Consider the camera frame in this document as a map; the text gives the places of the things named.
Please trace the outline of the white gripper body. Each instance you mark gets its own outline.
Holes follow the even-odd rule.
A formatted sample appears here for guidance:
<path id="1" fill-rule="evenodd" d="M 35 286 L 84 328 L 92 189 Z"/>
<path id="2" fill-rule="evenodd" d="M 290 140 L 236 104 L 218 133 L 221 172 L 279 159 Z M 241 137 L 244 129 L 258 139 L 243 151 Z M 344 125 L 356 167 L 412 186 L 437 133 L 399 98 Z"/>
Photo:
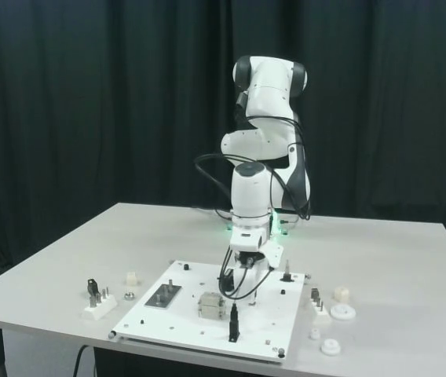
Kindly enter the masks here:
<path id="1" fill-rule="evenodd" d="M 233 266 L 233 290 L 236 290 L 236 292 L 232 295 L 232 299 L 244 305 L 255 306 L 258 300 L 256 286 L 260 284 L 268 272 L 268 262 L 258 262 L 249 269 L 237 262 Z"/>

